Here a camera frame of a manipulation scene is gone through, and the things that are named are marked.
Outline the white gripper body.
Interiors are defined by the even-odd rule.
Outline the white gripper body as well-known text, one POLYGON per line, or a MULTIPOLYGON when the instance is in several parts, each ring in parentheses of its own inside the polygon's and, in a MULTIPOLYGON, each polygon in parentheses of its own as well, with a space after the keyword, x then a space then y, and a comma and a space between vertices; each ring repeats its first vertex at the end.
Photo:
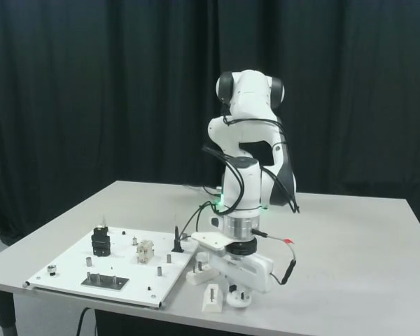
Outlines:
POLYGON ((274 263, 271 259, 254 253, 240 259, 231 255, 209 256, 209 265, 231 279, 233 284, 250 288, 259 293, 267 293, 272 288, 274 263))

